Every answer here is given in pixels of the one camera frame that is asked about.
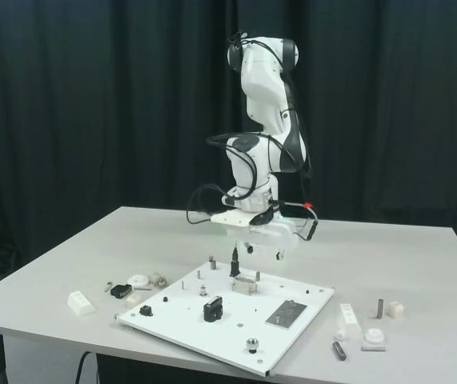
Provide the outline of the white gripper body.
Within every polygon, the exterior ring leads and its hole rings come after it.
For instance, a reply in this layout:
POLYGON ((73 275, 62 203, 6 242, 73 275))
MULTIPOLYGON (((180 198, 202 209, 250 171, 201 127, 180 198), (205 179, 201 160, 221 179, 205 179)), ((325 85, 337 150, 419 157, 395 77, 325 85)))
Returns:
POLYGON ((263 226, 225 226, 226 234, 237 241, 259 246, 297 246, 293 222, 270 222, 263 226))

